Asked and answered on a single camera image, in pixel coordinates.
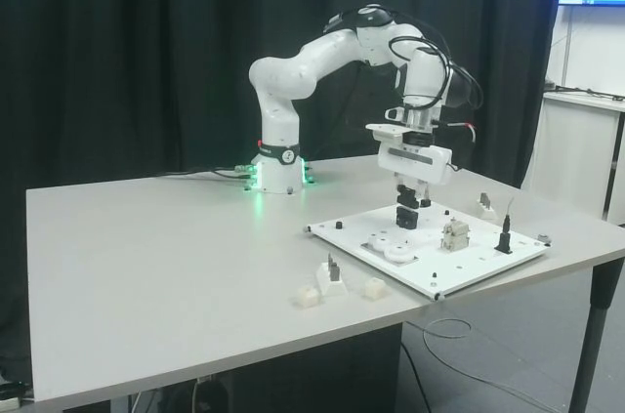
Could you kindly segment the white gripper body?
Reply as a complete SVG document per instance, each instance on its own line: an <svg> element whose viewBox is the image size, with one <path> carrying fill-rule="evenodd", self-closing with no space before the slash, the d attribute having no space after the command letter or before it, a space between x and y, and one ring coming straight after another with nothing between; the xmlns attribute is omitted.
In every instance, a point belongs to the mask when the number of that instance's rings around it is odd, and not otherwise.
<svg viewBox="0 0 625 413"><path fill-rule="evenodd" d="M378 165L404 177L428 184L448 182L452 172L452 151L431 145L409 150L391 144L380 144Z"/></svg>

